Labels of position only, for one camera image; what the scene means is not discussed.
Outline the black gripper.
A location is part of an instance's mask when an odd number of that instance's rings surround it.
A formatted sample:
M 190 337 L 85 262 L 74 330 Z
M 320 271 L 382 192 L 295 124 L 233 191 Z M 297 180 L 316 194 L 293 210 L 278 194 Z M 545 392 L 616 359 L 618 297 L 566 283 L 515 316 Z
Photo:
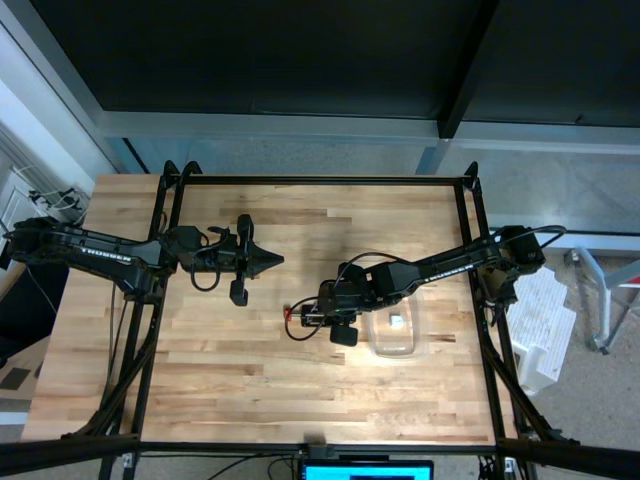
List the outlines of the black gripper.
M 253 241 L 253 233 L 254 224 L 251 217 L 248 214 L 240 215 L 237 219 L 236 234 L 226 230 L 212 254 L 215 273 L 213 289 L 218 286 L 223 273 L 233 273 L 235 279 L 230 284 L 229 297 L 234 305 L 248 303 L 248 291 L 245 288 L 248 276 L 256 278 L 284 262 L 282 255 L 259 247 Z M 250 263 L 251 258 L 257 261 Z
M 341 263 L 335 280 L 325 280 L 319 287 L 318 310 L 324 326 L 330 327 L 330 341 L 342 346 L 356 346 L 358 330 L 352 327 L 363 311 L 368 284 L 364 269 Z

